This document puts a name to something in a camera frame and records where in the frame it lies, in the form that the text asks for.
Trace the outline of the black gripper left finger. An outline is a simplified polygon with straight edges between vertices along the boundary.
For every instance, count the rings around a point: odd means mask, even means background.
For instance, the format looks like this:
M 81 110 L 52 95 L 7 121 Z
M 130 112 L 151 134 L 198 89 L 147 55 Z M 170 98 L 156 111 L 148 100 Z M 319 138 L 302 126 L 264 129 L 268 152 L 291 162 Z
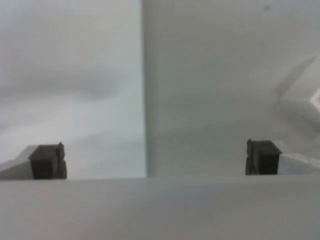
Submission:
M 28 145 L 16 158 L 0 164 L 2 180 L 66 180 L 65 146 Z

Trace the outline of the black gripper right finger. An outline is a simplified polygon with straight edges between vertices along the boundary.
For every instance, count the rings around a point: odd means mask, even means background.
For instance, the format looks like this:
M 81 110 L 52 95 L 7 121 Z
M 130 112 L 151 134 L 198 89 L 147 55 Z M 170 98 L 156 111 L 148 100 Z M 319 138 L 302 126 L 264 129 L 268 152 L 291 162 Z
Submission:
M 289 151 L 283 141 L 252 140 L 246 143 L 246 175 L 318 175 L 320 160 Z

